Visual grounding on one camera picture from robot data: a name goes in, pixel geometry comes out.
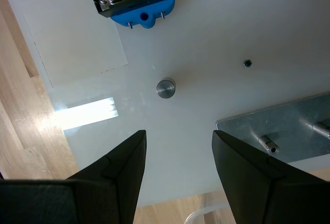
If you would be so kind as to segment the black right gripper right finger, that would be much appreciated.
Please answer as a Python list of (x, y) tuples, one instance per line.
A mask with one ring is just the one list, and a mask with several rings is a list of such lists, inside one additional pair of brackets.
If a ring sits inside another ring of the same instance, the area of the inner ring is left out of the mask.
[(236, 223), (329, 223), (329, 182), (224, 131), (212, 152)]

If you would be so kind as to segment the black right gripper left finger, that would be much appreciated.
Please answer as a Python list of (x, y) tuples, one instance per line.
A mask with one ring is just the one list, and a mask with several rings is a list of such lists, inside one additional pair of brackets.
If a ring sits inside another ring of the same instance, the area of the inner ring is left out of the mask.
[(139, 130), (65, 180), (1, 180), (1, 223), (133, 223), (145, 161)]

